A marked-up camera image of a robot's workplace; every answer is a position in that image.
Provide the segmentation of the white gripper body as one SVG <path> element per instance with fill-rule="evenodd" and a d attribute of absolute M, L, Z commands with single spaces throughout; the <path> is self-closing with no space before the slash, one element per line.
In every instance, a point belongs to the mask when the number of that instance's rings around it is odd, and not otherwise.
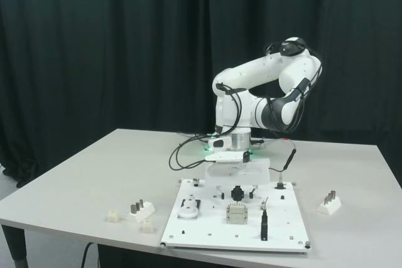
<path fill-rule="evenodd" d="M 206 184 L 267 184 L 270 160 L 252 159 L 247 163 L 212 163 L 205 170 Z"/>

